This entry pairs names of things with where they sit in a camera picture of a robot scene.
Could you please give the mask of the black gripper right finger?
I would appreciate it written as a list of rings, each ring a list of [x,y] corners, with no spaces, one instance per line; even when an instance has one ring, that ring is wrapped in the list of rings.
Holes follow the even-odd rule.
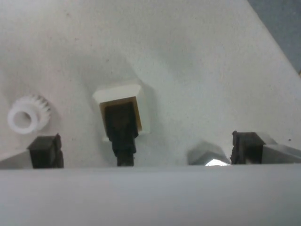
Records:
[[[232,133],[232,165],[300,164],[301,151],[277,143],[268,134],[259,132]]]

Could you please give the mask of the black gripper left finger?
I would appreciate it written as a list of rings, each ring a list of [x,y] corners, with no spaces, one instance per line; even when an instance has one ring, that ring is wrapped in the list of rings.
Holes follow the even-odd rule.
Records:
[[[61,169],[64,167],[61,136],[38,136],[27,148],[0,155],[1,169]]]

